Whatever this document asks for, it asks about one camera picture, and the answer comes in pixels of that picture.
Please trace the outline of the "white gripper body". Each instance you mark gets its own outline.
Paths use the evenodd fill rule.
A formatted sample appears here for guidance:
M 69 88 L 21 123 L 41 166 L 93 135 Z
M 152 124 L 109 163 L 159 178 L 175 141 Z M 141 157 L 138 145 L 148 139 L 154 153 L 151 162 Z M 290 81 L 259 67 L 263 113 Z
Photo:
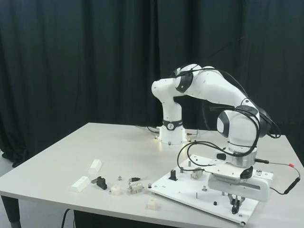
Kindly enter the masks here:
M 238 196 L 267 195 L 268 182 L 261 178 L 243 178 L 241 175 L 210 174 L 208 186 L 213 190 Z

